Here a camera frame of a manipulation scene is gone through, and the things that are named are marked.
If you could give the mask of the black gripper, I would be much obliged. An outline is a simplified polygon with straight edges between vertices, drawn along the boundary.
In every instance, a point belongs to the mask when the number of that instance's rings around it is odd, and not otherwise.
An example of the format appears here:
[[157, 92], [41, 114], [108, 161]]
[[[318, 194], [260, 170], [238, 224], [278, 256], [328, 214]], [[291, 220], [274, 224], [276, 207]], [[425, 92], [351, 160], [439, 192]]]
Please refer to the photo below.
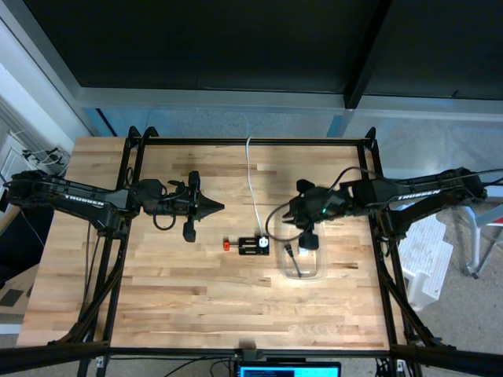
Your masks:
[[186, 242], [196, 240], [195, 220], [198, 208], [198, 220], [206, 218], [225, 209], [222, 203], [207, 198], [200, 192], [200, 174], [198, 171], [189, 173], [189, 181], [186, 185], [183, 181], [171, 180], [170, 185], [176, 187], [171, 194], [170, 208], [173, 214], [186, 216], [182, 235]]
[[305, 179], [296, 182], [297, 198], [288, 202], [284, 217], [296, 217], [290, 222], [303, 232], [299, 245], [307, 250], [319, 248], [319, 237], [314, 226], [331, 221], [351, 212], [352, 198], [347, 187], [338, 190], [316, 186]]

